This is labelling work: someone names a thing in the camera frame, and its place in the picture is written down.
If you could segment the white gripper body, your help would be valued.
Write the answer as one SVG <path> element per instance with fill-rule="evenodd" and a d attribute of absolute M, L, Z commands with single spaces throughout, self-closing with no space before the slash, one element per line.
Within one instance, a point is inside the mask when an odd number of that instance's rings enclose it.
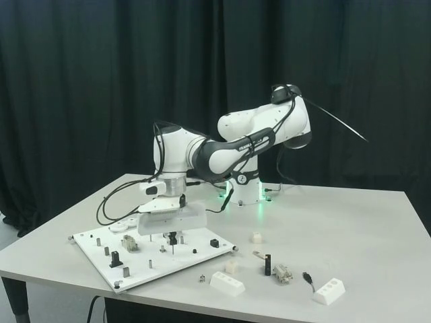
<path fill-rule="evenodd" d="M 199 229 L 207 225 L 205 207 L 185 206 L 172 211 L 144 213 L 139 216 L 137 232 L 141 236 Z"/>

